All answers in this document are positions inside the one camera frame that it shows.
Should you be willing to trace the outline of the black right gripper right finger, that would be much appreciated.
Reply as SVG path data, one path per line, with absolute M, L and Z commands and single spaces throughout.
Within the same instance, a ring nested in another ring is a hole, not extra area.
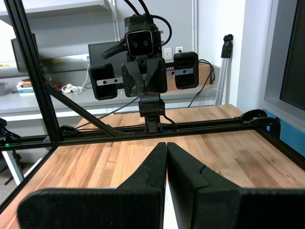
M 180 229 L 303 229 L 303 189 L 242 188 L 175 143 L 168 180 Z

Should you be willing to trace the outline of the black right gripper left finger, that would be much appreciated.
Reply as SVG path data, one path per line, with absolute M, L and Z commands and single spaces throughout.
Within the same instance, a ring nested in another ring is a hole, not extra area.
M 22 229 L 161 229 L 166 143 L 158 143 L 117 188 L 47 188 L 17 209 Z

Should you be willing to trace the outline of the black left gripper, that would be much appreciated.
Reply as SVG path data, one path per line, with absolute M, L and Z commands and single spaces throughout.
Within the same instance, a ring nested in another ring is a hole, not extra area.
M 191 89 L 199 85 L 198 54 L 176 53 L 173 63 L 166 63 L 164 58 L 138 56 L 117 68 L 111 63 L 91 66 L 89 76 L 97 100 L 113 99 L 119 89 L 123 89 L 127 97 L 162 94 L 168 91 L 170 77 L 178 90 Z

